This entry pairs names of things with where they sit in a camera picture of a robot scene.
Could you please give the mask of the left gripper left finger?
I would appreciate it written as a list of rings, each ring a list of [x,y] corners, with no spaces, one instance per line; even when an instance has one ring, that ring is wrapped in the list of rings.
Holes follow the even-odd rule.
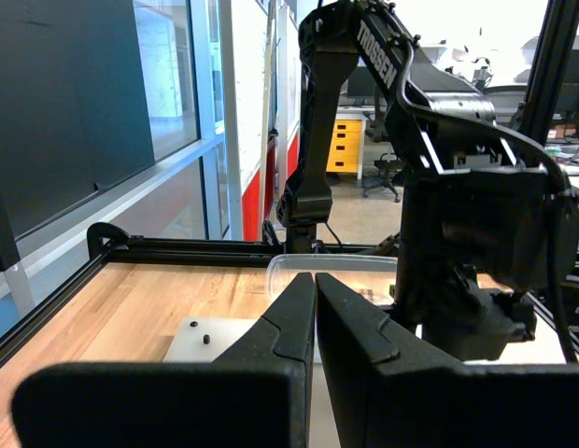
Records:
[[[294,277],[209,363],[62,363],[11,401],[24,447],[305,447],[315,283]]]

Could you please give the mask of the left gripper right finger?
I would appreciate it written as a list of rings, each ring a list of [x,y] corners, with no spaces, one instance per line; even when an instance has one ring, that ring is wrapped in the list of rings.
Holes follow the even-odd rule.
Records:
[[[318,349],[345,447],[579,447],[579,364],[467,365],[330,274]]]

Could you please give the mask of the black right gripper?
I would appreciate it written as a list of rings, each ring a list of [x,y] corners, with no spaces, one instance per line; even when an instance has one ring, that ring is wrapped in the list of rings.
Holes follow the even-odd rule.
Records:
[[[455,267],[514,290],[543,288],[550,270],[558,280],[572,272],[578,243],[578,198],[545,173],[410,174],[388,314],[403,327],[422,324],[424,341],[461,361],[497,360],[507,344],[535,339],[533,304]]]

